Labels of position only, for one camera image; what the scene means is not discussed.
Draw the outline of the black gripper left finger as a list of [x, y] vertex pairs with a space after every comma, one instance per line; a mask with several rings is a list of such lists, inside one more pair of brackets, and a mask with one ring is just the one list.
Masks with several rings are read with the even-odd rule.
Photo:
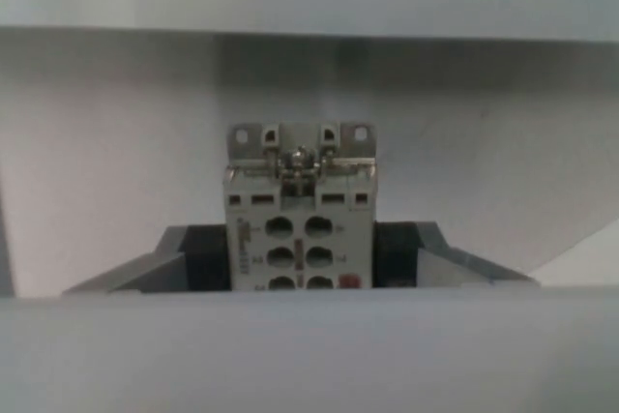
[[168, 227], [155, 248], [66, 290], [68, 294], [135, 291], [220, 292], [227, 289], [224, 224]]

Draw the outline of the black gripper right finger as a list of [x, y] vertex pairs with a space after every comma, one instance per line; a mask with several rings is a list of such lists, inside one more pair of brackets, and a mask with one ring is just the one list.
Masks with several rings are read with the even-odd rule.
[[540, 284], [521, 272], [450, 245], [435, 221], [374, 224], [376, 288]]

